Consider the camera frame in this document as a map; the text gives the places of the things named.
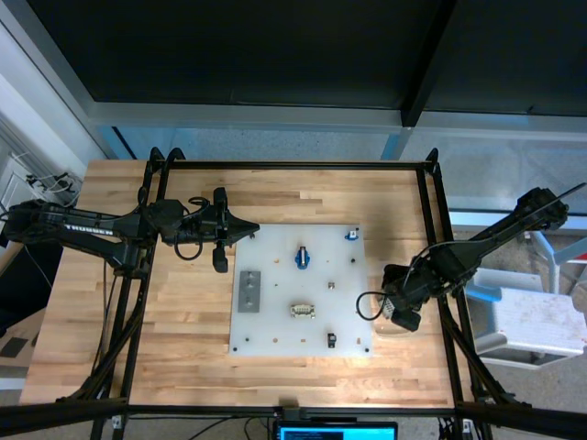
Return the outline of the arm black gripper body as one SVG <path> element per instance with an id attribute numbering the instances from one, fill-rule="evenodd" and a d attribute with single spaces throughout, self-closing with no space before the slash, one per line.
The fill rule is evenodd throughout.
<path id="1" fill-rule="evenodd" d="M 423 274 L 410 275 L 407 282 L 403 279 L 392 282 L 392 322 L 410 332 L 416 331 L 421 321 L 420 310 L 430 299 L 433 286 L 433 277 Z"/>
<path id="2" fill-rule="evenodd" d="M 224 187 L 214 189 L 213 202 L 201 196 L 192 197 L 190 204 L 199 207 L 186 215 L 177 232 L 177 256 L 184 261 L 193 261 L 200 257 L 204 243 L 214 243 L 212 263 L 216 272 L 227 273 L 228 261 L 225 251 L 227 245 L 227 192 Z M 179 249 L 183 244 L 196 244 L 197 252 L 187 257 Z"/>

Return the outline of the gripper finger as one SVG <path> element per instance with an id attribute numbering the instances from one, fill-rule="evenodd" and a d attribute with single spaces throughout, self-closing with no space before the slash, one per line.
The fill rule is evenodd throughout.
<path id="1" fill-rule="evenodd" d="M 227 224 L 229 228 L 259 228 L 260 225 L 248 220 L 238 218 L 230 211 L 227 212 Z"/>
<path id="2" fill-rule="evenodd" d="M 227 244 L 233 246 L 239 240 L 247 237 L 255 237 L 255 234 L 260 231 L 259 228 L 229 228 L 227 232 Z"/>

